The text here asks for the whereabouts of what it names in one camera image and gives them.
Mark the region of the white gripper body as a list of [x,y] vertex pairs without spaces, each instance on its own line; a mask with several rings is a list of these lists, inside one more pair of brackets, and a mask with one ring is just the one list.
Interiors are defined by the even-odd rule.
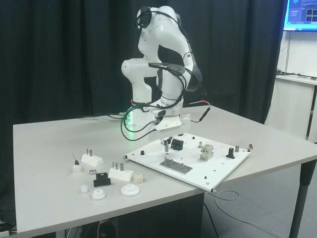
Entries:
[[148,140],[165,139],[187,133],[190,129],[190,119],[189,114],[163,117],[158,125],[151,128],[155,131],[148,135]]

